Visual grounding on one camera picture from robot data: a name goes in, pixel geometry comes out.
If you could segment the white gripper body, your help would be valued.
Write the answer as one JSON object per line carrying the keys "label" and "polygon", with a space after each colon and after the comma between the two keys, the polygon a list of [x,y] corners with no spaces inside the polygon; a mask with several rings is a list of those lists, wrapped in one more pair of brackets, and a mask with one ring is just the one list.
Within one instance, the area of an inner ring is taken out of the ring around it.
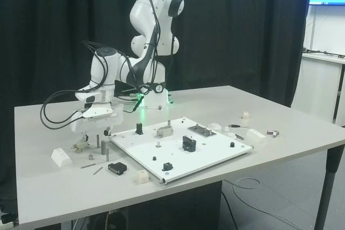
{"label": "white gripper body", "polygon": [[79,109],[71,118],[70,129],[74,133],[93,133],[123,122],[123,103],[94,103]]}

